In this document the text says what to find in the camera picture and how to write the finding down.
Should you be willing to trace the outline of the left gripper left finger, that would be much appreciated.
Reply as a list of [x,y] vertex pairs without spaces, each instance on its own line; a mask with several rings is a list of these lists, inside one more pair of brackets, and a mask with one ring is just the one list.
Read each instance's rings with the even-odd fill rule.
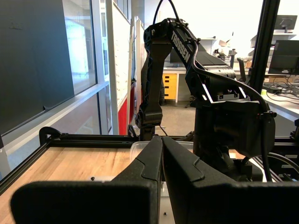
[[152,138],[109,182],[32,182],[10,201],[18,224],[157,224],[162,139]]

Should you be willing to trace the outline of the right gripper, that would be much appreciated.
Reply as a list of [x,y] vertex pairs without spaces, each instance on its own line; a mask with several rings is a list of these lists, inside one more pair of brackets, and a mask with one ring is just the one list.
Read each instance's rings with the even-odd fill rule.
[[212,164],[221,163],[221,147],[228,147],[268,164],[275,143],[276,113],[258,101],[223,101],[198,106],[195,113],[193,152]]

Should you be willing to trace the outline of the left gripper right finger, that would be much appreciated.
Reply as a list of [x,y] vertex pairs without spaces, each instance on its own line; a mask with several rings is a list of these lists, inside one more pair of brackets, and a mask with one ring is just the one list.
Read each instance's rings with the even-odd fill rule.
[[177,224],[296,224],[296,182],[236,182],[170,137],[163,169]]

